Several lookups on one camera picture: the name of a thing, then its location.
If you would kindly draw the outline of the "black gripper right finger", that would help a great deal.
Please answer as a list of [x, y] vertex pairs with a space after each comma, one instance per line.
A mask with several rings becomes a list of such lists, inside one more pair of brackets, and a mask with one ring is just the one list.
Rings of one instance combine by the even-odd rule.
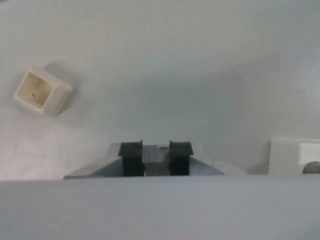
[[171, 176], [244, 176], [246, 171], [207, 155], [198, 142], [169, 142]]

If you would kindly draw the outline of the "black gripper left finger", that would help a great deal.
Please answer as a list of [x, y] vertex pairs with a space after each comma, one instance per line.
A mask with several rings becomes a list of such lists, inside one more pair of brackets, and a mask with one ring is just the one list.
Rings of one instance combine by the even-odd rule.
[[111, 143], [102, 158], [65, 175], [64, 179], [142, 177], [143, 141]]

